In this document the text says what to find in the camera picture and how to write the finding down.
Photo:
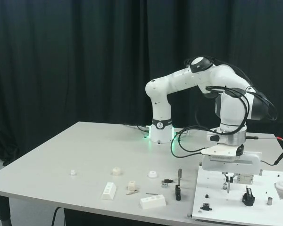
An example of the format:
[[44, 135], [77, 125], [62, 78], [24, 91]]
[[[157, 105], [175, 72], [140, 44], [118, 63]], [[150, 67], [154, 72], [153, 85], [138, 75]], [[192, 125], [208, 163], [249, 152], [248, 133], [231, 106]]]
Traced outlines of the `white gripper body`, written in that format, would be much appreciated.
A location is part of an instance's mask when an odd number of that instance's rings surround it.
[[208, 156], [202, 159], [202, 169], [234, 174], [258, 175], [260, 172], [261, 152], [245, 152], [235, 158]]

